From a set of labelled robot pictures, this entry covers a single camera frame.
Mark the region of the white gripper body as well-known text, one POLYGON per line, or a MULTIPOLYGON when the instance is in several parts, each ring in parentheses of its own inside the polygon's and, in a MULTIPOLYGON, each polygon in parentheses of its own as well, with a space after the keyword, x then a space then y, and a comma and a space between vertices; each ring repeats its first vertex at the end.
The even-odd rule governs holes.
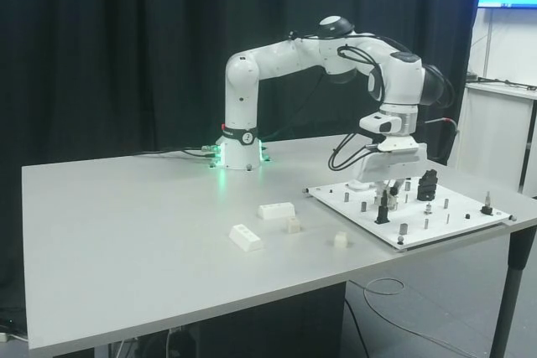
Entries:
POLYGON ((426 168, 427 145, 419 143, 415 150, 372 153, 356 163, 355 179, 362 183, 413 178, 426 168))

